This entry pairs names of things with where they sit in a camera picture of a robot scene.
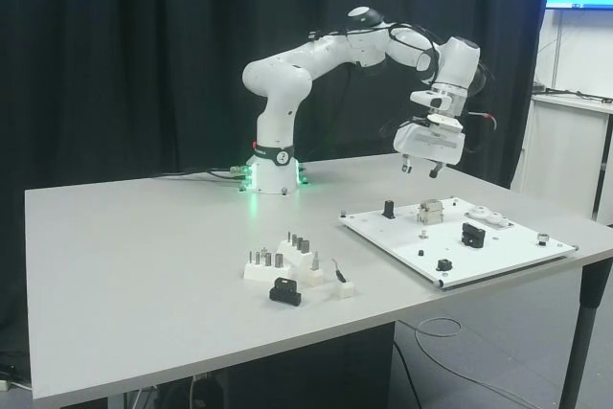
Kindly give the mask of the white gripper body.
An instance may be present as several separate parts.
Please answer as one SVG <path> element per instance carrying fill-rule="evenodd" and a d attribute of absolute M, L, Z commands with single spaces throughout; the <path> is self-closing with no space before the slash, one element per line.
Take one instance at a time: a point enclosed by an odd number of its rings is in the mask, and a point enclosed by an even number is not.
<path fill-rule="evenodd" d="M 397 131 L 393 147 L 397 152 L 411 158 L 457 165 L 464 151 L 463 129 L 457 120 L 454 120 L 452 126 L 410 123 Z"/>

